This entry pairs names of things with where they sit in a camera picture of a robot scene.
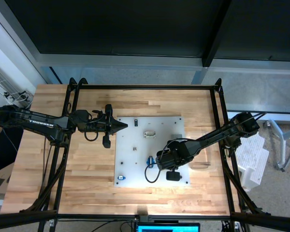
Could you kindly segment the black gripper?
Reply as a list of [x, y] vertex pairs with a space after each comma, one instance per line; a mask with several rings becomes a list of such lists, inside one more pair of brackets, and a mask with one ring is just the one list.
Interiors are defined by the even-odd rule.
[[88, 141], [96, 141], [99, 136], [99, 132], [104, 132], [104, 136], [102, 138], [102, 145], [104, 146], [104, 148], [110, 148], [111, 141], [109, 139], [109, 136], [111, 134], [112, 120], [113, 125], [115, 125], [113, 127], [113, 133], [117, 133], [118, 131], [127, 128], [128, 125], [121, 121], [121, 119], [117, 120], [113, 117], [113, 108], [111, 104], [107, 104], [105, 106], [105, 112], [98, 110], [93, 110], [92, 112], [96, 114], [97, 117], [89, 120], [88, 132], [96, 133], [96, 137], [94, 139], [88, 139]]
[[180, 181], [181, 175], [178, 169], [178, 155], [176, 150], [168, 149], [157, 152], [157, 166], [160, 171], [166, 170], [167, 181]]

